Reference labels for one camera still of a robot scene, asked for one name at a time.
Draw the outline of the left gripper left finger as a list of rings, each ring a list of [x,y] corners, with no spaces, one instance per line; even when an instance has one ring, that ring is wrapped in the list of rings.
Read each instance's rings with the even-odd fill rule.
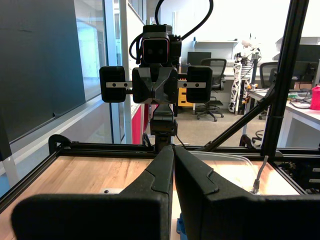
[[[168,240],[174,150],[165,146],[118,194],[38,194],[11,214],[18,240]]]

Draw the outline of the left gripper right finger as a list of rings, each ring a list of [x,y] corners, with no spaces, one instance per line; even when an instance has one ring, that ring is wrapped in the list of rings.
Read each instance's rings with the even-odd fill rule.
[[[318,195],[255,195],[189,151],[175,152],[175,186],[190,240],[317,240]]]

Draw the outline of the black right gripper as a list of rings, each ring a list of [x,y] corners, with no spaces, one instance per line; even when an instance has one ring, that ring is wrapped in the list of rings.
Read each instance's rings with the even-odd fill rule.
[[[189,66],[186,74],[175,67],[136,67],[132,80],[126,81],[123,66],[103,66],[99,70],[101,96],[106,103],[122,103],[132,95],[135,103],[174,104],[179,89],[186,89],[189,103],[210,100],[213,71],[208,66]]]

